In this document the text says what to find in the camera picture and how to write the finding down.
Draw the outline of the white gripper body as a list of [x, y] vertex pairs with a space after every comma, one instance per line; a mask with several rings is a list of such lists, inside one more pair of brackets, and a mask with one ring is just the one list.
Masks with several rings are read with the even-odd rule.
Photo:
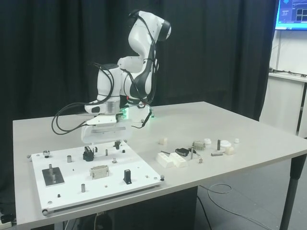
[[128, 139], [131, 135], [131, 121], [120, 121], [110, 125], [84, 126], [81, 140], [88, 144], [106, 143]]

